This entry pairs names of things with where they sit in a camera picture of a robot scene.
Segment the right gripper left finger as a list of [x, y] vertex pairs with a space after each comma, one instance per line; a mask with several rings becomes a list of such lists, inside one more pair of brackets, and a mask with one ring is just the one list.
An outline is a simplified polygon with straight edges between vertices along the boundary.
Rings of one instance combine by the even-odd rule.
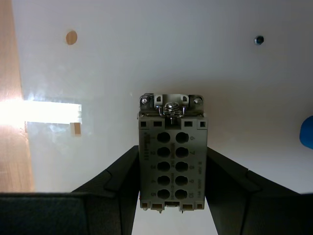
[[140, 188], [138, 146], [70, 193], [1, 193], [2, 235], [130, 235]]

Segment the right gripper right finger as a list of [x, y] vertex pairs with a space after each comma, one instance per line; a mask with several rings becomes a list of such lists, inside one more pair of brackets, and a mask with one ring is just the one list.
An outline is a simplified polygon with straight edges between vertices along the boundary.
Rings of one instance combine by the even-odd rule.
[[313, 195], [277, 184], [208, 148], [206, 199], [220, 235], [311, 235]]

